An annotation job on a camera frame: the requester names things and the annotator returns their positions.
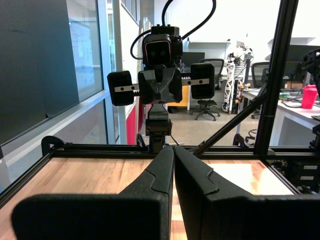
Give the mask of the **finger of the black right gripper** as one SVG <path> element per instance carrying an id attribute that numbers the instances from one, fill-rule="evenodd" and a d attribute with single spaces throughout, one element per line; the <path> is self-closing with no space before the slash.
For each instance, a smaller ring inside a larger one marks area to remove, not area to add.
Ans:
<path id="1" fill-rule="evenodd" d="M 159 101 L 158 83 L 154 70 L 144 70 L 138 73 L 140 100 L 143 104 L 154 104 Z"/>
<path id="2" fill-rule="evenodd" d="M 182 77 L 177 67 L 165 68 L 159 85 L 160 101 L 163 103 L 182 100 Z"/>

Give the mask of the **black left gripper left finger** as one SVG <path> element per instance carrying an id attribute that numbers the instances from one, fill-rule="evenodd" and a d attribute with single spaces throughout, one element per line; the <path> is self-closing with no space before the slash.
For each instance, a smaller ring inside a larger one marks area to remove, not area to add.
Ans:
<path id="1" fill-rule="evenodd" d="M 165 146 L 118 194 L 37 194 L 11 214 L 19 240 L 168 240 L 174 151 Z"/>

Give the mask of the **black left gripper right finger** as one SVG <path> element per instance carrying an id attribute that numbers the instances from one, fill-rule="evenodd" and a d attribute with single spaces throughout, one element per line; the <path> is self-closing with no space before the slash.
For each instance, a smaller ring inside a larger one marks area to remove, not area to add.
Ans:
<path id="1" fill-rule="evenodd" d="M 316 195 L 254 195 L 227 180 L 183 147 L 174 177 L 190 240 L 317 240 Z"/>

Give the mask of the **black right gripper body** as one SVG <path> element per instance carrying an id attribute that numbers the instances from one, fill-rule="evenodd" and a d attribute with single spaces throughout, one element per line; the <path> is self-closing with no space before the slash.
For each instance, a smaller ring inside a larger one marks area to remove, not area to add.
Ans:
<path id="1" fill-rule="evenodd" d="M 160 97 L 160 83 L 163 79 L 162 69 L 154 70 L 156 82 L 158 84 L 159 101 L 148 104 L 167 104 L 162 102 Z M 140 97 L 139 82 L 133 84 L 131 73 L 129 71 L 111 72 L 107 76 L 110 97 L 114 106 L 128 106 L 134 102 L 134 97 Z M 210 62 L 194 63 L 190 67 L 190 72 L 181 72 L 182 80 L 182 99 L 183 86 L 191 87 L 191 96 L 193 99 L 210 99 L 215 95 L 215 67 Z"/>

